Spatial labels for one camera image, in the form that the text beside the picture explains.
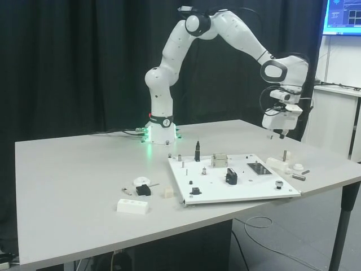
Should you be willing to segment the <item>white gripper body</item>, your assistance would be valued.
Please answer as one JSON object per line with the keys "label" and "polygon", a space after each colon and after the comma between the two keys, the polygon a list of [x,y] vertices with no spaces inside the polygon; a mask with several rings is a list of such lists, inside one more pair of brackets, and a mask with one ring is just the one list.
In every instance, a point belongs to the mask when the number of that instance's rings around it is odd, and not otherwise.
{"label": "white gripper body", "polygon": [[268,130],[293,130],[297,126],[299,110],[266,112],[263,116],[262,126]]}

